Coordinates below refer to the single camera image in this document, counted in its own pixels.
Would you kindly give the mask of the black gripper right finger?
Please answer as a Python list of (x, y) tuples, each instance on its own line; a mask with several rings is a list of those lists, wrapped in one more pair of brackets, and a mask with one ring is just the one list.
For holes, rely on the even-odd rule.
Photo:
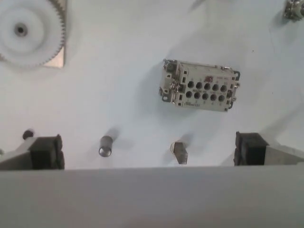
[(235, 166), (298, 165), (304, 152), (282, 145), (259, 133), (236, 132)]

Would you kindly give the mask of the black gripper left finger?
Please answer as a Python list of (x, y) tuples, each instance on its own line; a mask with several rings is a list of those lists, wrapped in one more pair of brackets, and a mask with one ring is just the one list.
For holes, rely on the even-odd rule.
[(1, 170), (64, 170), (61, 135), (29, 137), (18, 148), (0, 156)]

